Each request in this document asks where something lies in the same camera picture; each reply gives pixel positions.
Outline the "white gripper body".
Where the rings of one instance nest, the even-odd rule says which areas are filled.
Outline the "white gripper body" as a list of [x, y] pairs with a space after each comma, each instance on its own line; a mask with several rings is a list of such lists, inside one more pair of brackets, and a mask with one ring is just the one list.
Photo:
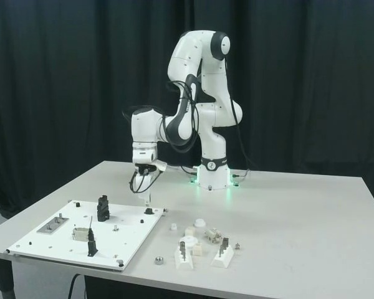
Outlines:
[[151, 199], [150, 185], [152, 174], [137, 174], [135, 178], [135, 193], [140, 199]]

